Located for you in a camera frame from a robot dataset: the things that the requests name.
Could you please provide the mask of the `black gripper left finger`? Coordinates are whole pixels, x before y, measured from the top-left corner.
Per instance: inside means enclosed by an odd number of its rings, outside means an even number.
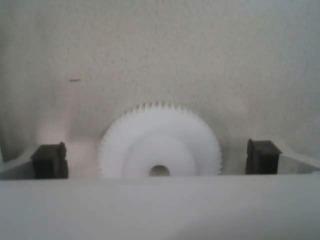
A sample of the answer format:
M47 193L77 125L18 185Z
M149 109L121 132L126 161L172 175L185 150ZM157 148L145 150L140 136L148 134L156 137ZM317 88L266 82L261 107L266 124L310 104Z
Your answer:
M28 147L15 159L0 163L1 180L68 179L67 148L64 142Z

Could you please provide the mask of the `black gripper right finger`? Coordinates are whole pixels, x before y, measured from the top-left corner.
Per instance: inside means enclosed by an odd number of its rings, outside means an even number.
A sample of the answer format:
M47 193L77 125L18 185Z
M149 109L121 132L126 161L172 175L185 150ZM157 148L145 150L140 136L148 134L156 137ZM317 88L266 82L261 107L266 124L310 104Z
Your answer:
M318 174L320 161L293 151L277 139L249 139L246 148L246 175Z

